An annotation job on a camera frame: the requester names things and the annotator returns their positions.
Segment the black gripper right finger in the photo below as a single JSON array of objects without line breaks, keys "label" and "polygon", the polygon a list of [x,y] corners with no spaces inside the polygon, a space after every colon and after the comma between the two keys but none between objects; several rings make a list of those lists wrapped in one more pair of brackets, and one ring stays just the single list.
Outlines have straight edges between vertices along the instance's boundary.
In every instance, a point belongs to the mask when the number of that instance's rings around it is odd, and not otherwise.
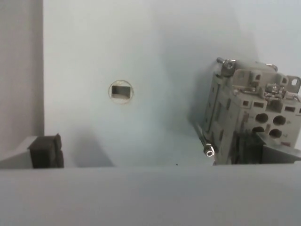
[{"label": "black gripper right finger", "polygon": [[301,151],[284,145],[264,132],[244,132],[235,137],[232,164],[290,164],[301,161]]}]

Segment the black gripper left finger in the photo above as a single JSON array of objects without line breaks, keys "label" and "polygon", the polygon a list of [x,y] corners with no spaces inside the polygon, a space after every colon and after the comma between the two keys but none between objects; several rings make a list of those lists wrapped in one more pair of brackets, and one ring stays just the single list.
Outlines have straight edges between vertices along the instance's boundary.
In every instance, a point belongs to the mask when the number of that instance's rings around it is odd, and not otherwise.
[{"label": "black gripper left finger", "polygon": [[0,153],[0,167],[2,169],[64,168],[60,134],[27,137],[16,149]]}]

